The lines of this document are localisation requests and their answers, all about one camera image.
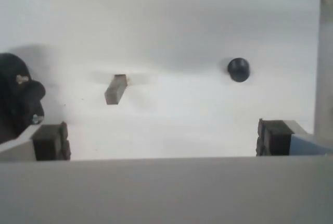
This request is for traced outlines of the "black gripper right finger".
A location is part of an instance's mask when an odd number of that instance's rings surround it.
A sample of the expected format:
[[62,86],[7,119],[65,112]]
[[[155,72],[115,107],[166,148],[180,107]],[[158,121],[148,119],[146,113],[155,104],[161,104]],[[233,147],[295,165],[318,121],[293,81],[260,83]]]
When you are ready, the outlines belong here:
[[319,144],[294,120],[258,122],[257,156],[332,155],[332,147]]

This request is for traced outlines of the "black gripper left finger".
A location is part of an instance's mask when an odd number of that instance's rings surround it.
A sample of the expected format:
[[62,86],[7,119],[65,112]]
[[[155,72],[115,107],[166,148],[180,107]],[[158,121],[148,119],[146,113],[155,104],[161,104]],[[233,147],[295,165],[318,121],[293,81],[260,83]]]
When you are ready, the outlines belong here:
[[17,138],[1,143],[1,161],[70,160],[66,122],[31,125]]

